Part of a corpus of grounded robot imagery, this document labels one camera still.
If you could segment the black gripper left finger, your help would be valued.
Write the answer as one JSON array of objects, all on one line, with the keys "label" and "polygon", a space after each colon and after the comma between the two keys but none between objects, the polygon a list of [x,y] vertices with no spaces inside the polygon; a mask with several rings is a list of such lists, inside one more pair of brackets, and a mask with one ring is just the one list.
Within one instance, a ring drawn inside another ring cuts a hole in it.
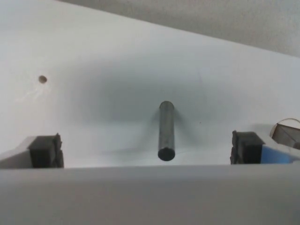
[{"label": "black gripper left finger", "polygon": [[0,154],[1,169],[64,168],[59,134],[29,136],[16,148]]}]

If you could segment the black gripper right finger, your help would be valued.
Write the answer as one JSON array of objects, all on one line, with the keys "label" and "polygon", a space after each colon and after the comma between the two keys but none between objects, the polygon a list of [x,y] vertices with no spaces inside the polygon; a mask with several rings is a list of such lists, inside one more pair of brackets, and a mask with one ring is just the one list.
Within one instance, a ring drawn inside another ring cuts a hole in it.
[{"label": "black gripper right finger", "polygon": [[230,163],[233,164],[292,164],[300,162],[300,151],[276,143],[270,137],[255,132],[232,132]]}]

